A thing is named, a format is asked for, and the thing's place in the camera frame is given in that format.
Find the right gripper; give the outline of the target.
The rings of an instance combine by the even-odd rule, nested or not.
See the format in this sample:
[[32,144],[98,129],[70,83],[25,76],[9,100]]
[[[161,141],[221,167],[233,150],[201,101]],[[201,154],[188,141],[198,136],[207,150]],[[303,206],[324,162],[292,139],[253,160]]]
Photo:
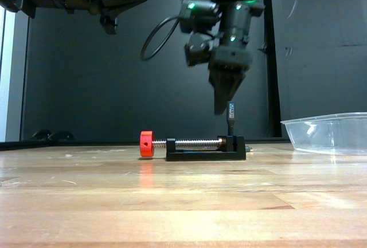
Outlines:
[[214,114],[222,115],[245,79],[252,56],[246,49],[252,17],[260,17],[264,5],[257,0],[222,5],[218,45],[208,64],[209,82],[214,89]]

